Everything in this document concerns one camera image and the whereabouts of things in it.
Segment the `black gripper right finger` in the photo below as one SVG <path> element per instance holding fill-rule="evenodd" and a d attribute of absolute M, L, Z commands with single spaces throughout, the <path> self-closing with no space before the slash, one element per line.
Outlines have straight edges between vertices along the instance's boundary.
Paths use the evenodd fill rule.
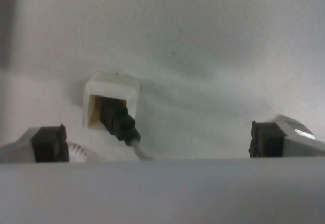
<path fill-rule="evenodd" d="M 253 121 L 251 136 L 251 158 L 324 157 L 324 142 L 297 121 Z"/>

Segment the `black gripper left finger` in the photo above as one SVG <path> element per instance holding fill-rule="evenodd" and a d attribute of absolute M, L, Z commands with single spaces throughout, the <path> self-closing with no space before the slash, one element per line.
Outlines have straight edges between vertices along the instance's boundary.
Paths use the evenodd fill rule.
<path fill-rule="evenodd" d="M 68 162 L 64 125 L 29 128 L 17 141 L 1 146 L 1 163 Z"/>

